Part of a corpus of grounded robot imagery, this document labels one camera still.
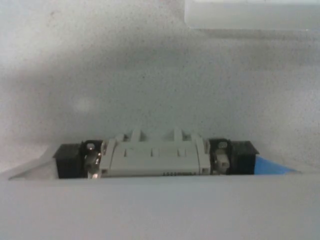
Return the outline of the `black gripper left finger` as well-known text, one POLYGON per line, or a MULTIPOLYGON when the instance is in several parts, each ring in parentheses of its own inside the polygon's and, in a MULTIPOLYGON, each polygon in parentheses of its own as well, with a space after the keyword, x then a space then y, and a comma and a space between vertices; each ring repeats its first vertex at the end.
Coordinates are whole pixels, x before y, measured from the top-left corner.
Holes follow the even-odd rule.
POLYGON ((48 149, 40 158, 9 171, 9 180, 58 180, 85 178, 81 144, 67 143, 48 149))

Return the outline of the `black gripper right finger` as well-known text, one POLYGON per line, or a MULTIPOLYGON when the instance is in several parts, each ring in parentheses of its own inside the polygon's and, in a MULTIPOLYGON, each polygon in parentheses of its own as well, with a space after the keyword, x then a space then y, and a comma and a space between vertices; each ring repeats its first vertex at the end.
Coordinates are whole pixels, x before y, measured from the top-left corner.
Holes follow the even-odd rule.
POLYGON ((298 171, 260 156, 250 141, 231 141, 230 175, 285 175, 298 171))

